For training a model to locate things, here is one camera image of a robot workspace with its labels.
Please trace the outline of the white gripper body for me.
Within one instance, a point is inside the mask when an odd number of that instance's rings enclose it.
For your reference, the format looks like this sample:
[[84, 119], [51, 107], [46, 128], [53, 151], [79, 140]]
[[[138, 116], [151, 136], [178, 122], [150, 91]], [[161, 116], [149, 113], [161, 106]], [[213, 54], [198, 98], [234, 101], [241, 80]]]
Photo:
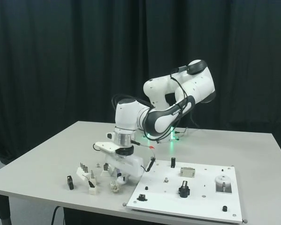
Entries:
[[144, 169], [142, 168], [143, 159], [135, 155], [126, 157], [106, 155], [105, 161], [114, 168], [119, 169], [122, 173], [126, 173], [136, 178], [141, 177], [144, 173]]

